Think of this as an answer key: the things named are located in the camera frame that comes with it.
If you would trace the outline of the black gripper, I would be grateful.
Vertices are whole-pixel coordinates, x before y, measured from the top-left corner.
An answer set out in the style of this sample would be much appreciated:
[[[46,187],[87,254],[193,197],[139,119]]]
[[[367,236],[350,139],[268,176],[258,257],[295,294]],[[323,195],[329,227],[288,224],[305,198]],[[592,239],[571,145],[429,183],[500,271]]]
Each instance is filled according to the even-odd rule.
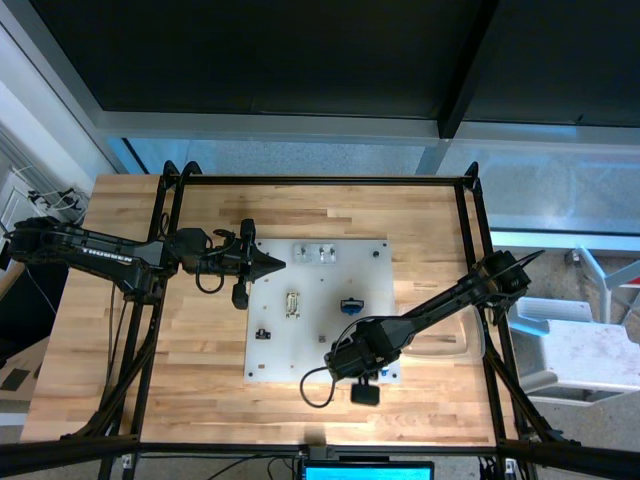
[[[335,346],[325,355],[325,365],[332,383],[355,379],[350,401],[365,406],[378,406],[380,388],[370,384],[372,375],[388,365],[387,358],[367,346]]]
[[[223,243],[214,248],[213,272],[224,281],[227,277],[235,277],[236,284],[232,288],[231,300],[238,310],[247,310],[249,295],[246,283],[250,279],[252,262],[253,282],[286,268],[283,260],[264,252],[260,243],[255,245],[256,228],[253,219],[244,219],[240,224],[240,233],[216,229],[213,234],[223,238]]]

